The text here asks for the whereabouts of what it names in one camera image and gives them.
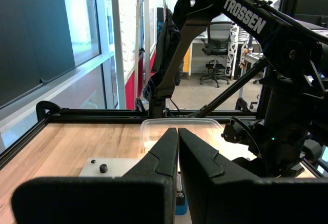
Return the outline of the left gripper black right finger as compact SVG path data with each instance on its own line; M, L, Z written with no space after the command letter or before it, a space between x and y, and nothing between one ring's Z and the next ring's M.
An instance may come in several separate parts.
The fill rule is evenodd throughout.
M189 130L178 133L193 223L327 223L327 179L260 178Z

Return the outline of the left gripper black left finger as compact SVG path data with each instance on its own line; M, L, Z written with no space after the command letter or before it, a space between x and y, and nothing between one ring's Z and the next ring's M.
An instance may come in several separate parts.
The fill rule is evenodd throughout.
M39 177L13 192L17 223L173 223L178 133L169 128L122 177Z

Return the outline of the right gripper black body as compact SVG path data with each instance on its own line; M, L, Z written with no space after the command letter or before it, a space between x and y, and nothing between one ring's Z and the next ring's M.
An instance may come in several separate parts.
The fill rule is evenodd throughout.
M259 177L297 177L304 171L300 163L315 162L322 153L322 146L310 139L304 124L269 128L264 120L232 117L221 137L248 147L256 158L238 157L233 162Z

